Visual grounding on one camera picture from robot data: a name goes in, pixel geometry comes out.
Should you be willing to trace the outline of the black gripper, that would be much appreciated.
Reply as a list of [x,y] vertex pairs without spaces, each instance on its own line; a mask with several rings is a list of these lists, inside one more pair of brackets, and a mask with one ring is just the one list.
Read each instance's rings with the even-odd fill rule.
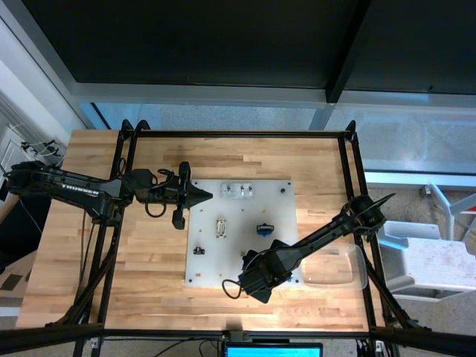
[[277,279],[276,249],[261,252],[253,250],[242,258],[242,273],[239,284],[247,296],[261,303],[268,303]]
[[176,209],[172,215],[173,227],[184,230],[184,209],[190,210],[196,205],[211,200],[213,194],[190,181],[191,169],[188,162],[180,163],[178,175],[168,169],[159,169],[158,174],[165,176],[165,180],[158,183],[158,179],[155,178],[155,185],[147,191],[147,204],[160,204],[163,209],[159,214],[153,214],[147,209],[147,215],[160,218],[166,213],[168,205],[175,205]]

